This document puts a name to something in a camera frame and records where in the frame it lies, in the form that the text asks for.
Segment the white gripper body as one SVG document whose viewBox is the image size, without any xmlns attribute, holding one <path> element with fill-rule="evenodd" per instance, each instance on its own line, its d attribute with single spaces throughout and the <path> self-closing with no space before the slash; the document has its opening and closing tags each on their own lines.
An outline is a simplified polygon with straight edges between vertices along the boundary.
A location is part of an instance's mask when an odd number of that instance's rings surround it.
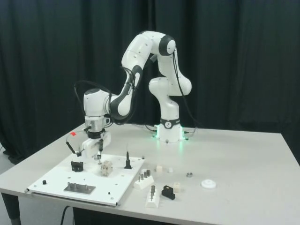
<svg viewBox="0 0 300 225">
<path fill-rule="evenodd" d="M 101 155 L 103 149 L 111 142 L 111 133 L 105 132 L 100 138 L 88 138 L 81 145 L 82 155 L 85 157 L 93 157 Z"/>
</svg>

